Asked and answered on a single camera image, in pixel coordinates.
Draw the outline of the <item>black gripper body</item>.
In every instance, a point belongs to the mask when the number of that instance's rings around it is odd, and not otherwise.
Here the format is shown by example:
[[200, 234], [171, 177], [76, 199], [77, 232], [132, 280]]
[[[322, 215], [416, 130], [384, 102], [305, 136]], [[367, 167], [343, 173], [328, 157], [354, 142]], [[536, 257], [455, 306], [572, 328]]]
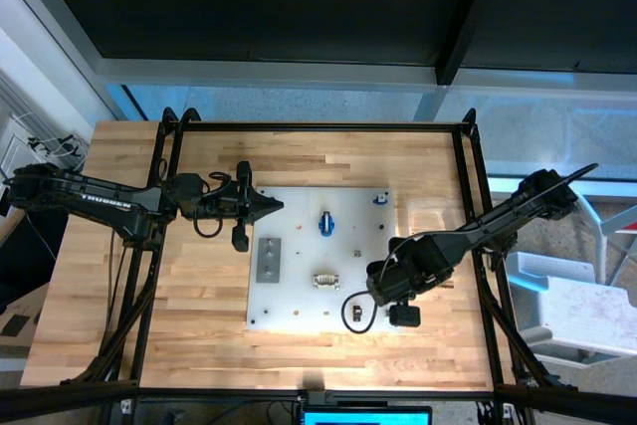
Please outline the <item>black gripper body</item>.
[[215, 171], [210, 174], [212, 179], [221, 181], [221, 185], [211, 191], [206, 197], [210, 216], [217, 220], [217, 229], [207, 234], [207, 239], [217, 237], [223, 229], [225, 219], [235, 219], [232, 229], [231, 243], [237, 252], [247, 252], [249, 239], [246, 232], [250, 207], [249, 187], [252, 185], [252, 169], [248, 161], [240, 161], [236, 168], [236, 179], [230, 175]]
[[410, 306], [415, 293], [408, 273], [396, 261], [388, 261], [380, 273], [380, 290], [386, 304], [390, 304], [389, 322], [398, 327], [417, 327], [421, 324], [420, 310]]

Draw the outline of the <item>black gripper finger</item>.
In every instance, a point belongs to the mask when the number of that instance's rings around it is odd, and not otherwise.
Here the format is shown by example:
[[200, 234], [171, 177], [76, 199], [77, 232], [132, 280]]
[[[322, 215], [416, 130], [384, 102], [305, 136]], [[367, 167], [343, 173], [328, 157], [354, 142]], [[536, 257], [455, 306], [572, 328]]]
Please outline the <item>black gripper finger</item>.
[[250, 189], [250, 202], [252, 205], [283, 205], [282, 201], [266, 196], [263, 191], [259, 192], [255, 188]]
[[259, 221], [260, 219], [273, 214], [284, 208], [283, 204], [278, 205], [253, 205], [250, 210], [251, 221]]

